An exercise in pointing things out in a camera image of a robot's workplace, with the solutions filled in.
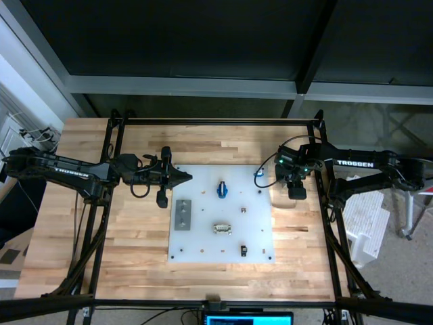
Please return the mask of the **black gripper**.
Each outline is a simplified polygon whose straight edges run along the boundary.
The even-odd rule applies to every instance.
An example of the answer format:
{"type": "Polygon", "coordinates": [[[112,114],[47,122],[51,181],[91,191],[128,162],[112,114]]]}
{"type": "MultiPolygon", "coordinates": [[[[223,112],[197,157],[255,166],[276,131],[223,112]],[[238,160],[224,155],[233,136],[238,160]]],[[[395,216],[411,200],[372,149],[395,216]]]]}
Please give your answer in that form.
{"type": "Polygon", "coordinates": [[[193,177],[189,173],[171,165],[172,154],[168,146],[161,149],[160,158],[150,154],[144,154],[143,157],[150,162],[148,165],[139,167],[136,170],[132,178],[132,187],[134,185],[147,186],[147,190],[145,194],[138,195],[132,189],[132,195],[135,198],[145,198],[150,193],[151,186],[159,186],[160,189],[156,194],[156,203],[160,208],[166,208],[168,206],[166,190],[191,181],[193,177]]]}
{"type": "Polygon", "coordinates": [[[303,181],[313,171],[321,171],[321,161],[315,156],[314,149],[314,144],[305,144],[298,150],[287,146],[280,146],[277,150],[274,160],[276,180],[286,183],[291,200],[305,200],[303,181]]]}

